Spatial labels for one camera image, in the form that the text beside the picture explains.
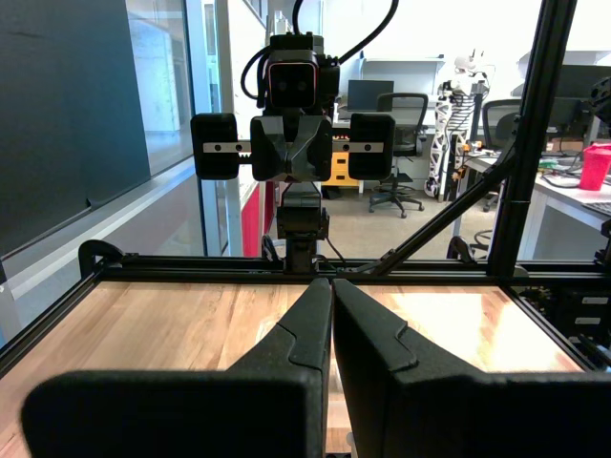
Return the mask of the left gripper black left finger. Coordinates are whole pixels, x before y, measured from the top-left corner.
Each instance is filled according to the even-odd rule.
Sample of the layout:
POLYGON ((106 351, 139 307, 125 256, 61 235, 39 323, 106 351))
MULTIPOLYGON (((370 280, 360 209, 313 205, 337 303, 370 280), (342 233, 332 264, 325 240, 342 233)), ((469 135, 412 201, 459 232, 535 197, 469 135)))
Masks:
POLYGON ((223 371, 87 370, 39 384, 20 420, 34 457, 321 457, 332 291, 313 281, 223 371))

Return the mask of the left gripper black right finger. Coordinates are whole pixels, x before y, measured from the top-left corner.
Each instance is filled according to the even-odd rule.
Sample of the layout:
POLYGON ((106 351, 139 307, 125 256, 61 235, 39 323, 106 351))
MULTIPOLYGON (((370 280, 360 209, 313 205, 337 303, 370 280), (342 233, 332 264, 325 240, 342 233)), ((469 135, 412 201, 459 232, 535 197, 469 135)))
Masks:
POLYGON ((606 457, 604 372, 490 373, 345 280, 335 354, 361 457, 606 457))

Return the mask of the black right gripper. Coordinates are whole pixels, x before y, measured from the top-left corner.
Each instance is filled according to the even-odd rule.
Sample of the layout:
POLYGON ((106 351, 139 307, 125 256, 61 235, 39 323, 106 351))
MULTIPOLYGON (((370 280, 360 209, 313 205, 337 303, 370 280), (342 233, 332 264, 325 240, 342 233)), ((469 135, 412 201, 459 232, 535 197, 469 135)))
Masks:
POLYGON ((202 180, 228 180, 249 165, 258 181, 327 181, 335 153, 348 154, 348 176, 390 175, 395 121, 387 114, 354 114, 348 139, 335 140, 325 115, 257 116, 250 138, 239 140, 233 114, 197 114, 191 120, 196 173, 202 180))

